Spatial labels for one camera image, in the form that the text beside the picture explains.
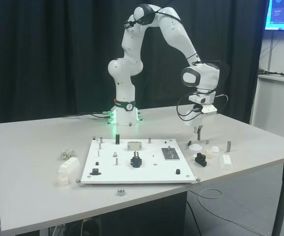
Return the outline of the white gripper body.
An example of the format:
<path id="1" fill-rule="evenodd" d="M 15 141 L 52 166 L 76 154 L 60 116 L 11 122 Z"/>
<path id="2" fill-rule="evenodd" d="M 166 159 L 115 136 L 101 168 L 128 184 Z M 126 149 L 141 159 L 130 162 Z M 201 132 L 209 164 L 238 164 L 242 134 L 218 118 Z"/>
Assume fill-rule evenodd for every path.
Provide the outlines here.
<path id="1" fill-rule="evenodd" d="M 194 112 L 192 110 L 186 111 L 186 116 L 184 117 L 184 125 L 188 127 L 198 127 L 200 125 L 205 125 L 214 120 L 215 109 L 207 113 Z"/>

